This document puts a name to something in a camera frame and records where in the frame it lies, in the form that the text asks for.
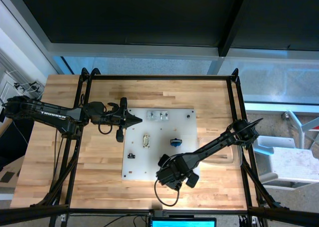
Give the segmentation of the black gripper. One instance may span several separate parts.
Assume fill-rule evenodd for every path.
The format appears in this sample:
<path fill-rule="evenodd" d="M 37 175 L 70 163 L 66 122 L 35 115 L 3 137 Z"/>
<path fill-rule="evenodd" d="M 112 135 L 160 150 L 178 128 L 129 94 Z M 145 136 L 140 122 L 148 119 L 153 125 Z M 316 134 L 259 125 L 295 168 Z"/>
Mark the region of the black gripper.
<path fill-rule="evenodd" d="M 113 130 L 113 127 L 117 126 L 118 130 L 116 131 L 116 140 L 119 143 L 124 141 L 123 129 L 126 123 L 127 104 L 126 97 L 122 97 L 120 99 L 119 105 L 113 102 L 107 103 L 108 106 L 112 107 L 111 111 L 107 111 L 107 121 L 108 125 L 110 126 L 110 130 L 107 132 L 107 134 L 110 134 Z M 142 123 L 142 119 L 136 115 L 133 109 L 128 109 L 128 119 L 132 119 L 128 121 L 128 128 Z"/>
<path fill-rule="evenodd" d="M 185 179 L 186 185 L 194 188 L 199 180 L 199 175 L 193 170 L 197 168 L 199 158 L 193 154 L 176 154 L 168 156 L 164 154 L 158 162 L 160 169 L 156 172 L 159 183 L 180 190 Z"/>

